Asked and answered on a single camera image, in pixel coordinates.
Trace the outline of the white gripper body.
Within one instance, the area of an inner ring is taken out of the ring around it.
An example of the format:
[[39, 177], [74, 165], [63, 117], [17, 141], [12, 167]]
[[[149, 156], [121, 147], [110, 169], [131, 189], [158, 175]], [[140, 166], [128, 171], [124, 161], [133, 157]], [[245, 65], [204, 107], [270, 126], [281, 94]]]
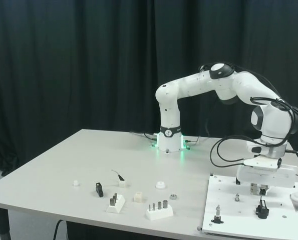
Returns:
[[295, 166], [283, 164], [277, 169], [267, 169], [241, 165], [236, 178], [244, 183], [292, 188], [295, 183]]

